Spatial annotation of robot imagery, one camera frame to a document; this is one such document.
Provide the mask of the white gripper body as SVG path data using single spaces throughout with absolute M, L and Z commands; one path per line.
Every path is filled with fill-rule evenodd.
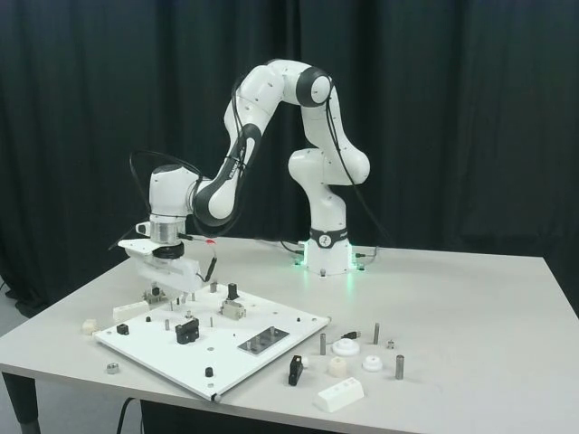
M 196 260 L 160 259 L 150 255 L 130 253 L 129 257 L 136 263 L 138 275 L 156 283 L 162 289 L 198 290 L 204 283 L 200 264 Z

